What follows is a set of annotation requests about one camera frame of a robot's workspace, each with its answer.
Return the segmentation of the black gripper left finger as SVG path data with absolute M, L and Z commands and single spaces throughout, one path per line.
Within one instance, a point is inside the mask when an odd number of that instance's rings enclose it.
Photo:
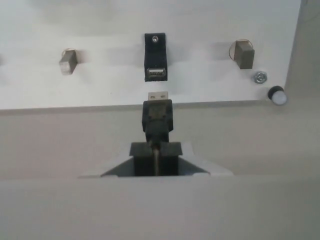
M 83 172 L 80 178 L 133 178 L 155 175 L 154 153 L 146 142 L 126 145 L 115 158 Z

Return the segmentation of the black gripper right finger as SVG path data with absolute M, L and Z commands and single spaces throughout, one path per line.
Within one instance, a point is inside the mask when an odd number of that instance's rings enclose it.
M 189 142 L 165 142 L 161 144 L 159 152 L 157 175 L 230 177 L 234 173 L 195 155 Z

